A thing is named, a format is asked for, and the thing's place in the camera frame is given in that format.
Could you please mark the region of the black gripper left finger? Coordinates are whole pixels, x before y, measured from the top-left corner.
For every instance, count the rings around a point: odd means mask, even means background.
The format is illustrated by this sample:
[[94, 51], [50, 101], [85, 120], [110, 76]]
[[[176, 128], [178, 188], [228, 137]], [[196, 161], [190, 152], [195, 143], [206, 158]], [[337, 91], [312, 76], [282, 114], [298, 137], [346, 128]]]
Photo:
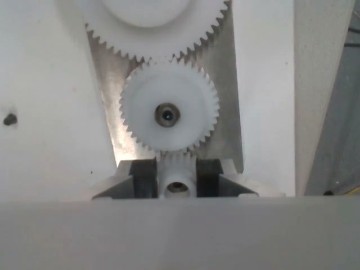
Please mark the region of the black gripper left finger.
[[122, 160], [116, 173], [91, 188], [91, 199], [154, 199], [157, 197], [155, 159]]

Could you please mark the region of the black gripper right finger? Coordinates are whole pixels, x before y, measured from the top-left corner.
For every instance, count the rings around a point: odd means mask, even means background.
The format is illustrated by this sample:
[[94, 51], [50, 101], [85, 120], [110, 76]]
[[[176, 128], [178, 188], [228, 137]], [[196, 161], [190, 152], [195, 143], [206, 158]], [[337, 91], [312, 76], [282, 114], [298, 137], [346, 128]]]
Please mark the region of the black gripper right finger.
[[259, 196], [240, 182], [232, 159], [197, 159], [195, 169], [197, 197]]

